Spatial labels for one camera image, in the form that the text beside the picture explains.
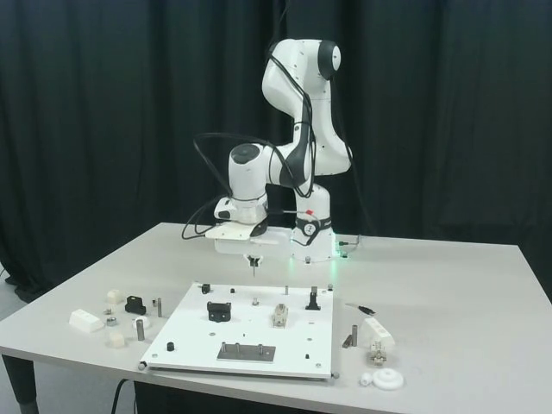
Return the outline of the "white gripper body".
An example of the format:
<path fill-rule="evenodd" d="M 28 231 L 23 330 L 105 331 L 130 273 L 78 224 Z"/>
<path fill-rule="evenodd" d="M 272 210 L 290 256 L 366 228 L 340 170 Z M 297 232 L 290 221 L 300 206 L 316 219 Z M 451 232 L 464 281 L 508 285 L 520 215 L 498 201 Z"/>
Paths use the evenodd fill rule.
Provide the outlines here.
<path fill-rule="evenodd" d="M 292 231 L 268 229 L 263 235 L 248 240 L 215 239 L 215 250 L 221 254 L 251 256 L 291 256 Z"/>

